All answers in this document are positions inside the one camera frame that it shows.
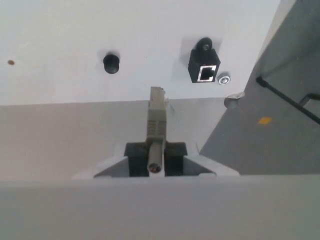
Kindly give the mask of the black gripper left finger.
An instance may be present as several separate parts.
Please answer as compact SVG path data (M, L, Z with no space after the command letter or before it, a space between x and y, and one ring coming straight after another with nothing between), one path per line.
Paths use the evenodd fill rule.
M147 177L144 143L118 144L111 157L76 173L73 179Z

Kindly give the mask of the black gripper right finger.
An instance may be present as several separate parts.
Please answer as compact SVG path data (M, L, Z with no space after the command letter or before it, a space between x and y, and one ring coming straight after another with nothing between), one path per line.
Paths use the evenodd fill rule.
M164 149L165 176L239 176L240 173L201 155L195 142L168 142Z

